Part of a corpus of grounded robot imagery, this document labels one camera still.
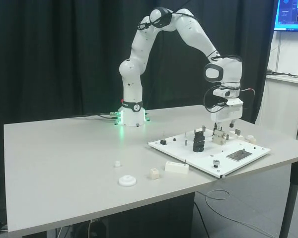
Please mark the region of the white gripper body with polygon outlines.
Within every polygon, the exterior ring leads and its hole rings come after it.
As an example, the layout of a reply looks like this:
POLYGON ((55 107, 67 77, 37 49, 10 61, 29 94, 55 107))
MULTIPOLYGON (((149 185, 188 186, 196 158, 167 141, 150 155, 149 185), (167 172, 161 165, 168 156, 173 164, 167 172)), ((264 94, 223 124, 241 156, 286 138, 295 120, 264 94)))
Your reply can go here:
POLYGON ((213 122, 225 122, 232 121, 242 117, 243 109, 242 105, 233 105, 219 107, 216 106, 211 111, 211 120, 213 122))

